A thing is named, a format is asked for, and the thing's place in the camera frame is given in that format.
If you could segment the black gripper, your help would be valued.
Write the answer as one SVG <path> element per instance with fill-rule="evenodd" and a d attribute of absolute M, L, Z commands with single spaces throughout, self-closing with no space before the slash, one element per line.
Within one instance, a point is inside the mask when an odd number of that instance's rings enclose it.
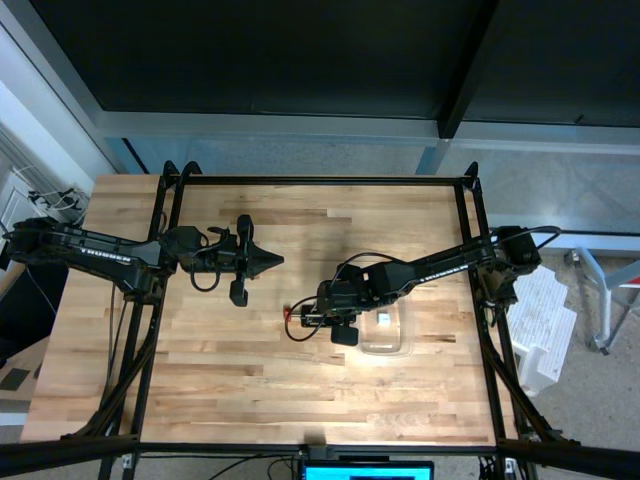
<path fill-rule="evenodd" d="M 236 234 L 230 235 L 224 240 L 217 250 L 216 260 L 219 272 L 233 273 L 235 275 L 229 291 L 229 298 L 235 306 L 246 306 L 248 303 L 245 280 L 248 277 L 250 256 L 255 260 L 259 260 L 250 265 L 251 278 L 256 278 L 263 272 L 284 263 L 281 255 L 269 252 L 255 243 L 251 243 L 253 232 L 254 225 L 251 217 L 243 214 L 237 219 Z"/>
<path fill-rule="evenodd" d="M 331 342 L 336 345 L 357 346 L 359 329 L 355 326 L 357 314 L 346 312 L 332 318 Z"/>

